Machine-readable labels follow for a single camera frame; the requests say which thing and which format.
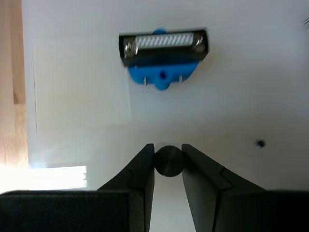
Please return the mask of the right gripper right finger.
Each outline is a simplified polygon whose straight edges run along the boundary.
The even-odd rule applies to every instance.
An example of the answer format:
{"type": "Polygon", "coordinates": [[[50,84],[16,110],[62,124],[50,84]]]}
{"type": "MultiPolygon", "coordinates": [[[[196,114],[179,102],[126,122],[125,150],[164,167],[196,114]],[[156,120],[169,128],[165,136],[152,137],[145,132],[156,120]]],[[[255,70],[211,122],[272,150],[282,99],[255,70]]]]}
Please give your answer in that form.
{"type": "Polygon", "coordinates": [[[189,144],[183,183],[197,232],[307,232],[309,193],[266,190],[189,144]]]}

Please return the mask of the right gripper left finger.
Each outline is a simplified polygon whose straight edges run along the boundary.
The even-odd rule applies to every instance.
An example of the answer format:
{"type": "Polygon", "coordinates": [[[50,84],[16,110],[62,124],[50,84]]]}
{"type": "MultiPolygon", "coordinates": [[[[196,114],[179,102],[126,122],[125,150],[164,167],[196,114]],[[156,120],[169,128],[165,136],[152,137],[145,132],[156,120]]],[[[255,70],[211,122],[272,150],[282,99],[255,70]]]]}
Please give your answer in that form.
{"type": "Polygon", "coordinates": [[[154,192],[153,144],[95,191],[26,190],[0,196],[3,232],[147,232],[154,192]]]}

